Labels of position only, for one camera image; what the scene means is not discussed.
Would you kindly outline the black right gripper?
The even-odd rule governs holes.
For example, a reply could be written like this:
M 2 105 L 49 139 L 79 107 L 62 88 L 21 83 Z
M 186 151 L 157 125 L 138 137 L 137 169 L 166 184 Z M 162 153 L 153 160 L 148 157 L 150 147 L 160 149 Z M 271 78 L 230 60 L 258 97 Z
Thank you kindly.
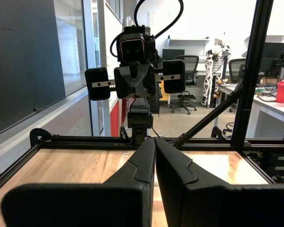
M 94 68 L 85 71 L 89 97 L 92 101 L 107 100 L 115 91 L 119 99 L 144 98 L 156 94 L 156 83 L 164 82 L 167 94 L 181 93 L 186 87 L 185 62 L 164 61 L 161 69 L 152 64 L 114 69 L 114 79 L 108 79 L 107 69 Z

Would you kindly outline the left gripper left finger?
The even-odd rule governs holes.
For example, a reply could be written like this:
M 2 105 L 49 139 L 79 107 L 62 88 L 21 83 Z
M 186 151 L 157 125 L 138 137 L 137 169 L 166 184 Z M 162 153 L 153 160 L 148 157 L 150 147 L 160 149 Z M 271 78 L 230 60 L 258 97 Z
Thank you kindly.
M 146 139 L 104 183 L 30 183 L 1 202 L 8 227 L 149 227 L 155 143 Z

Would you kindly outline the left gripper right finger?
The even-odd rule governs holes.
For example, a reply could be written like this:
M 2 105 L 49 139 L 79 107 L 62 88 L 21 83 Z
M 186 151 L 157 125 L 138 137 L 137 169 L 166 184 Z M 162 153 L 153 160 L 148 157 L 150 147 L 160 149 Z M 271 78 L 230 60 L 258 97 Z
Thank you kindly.
M 284 184 L 229 184 L 165 140 L 156 144 L 170 227 L 284 227 Z

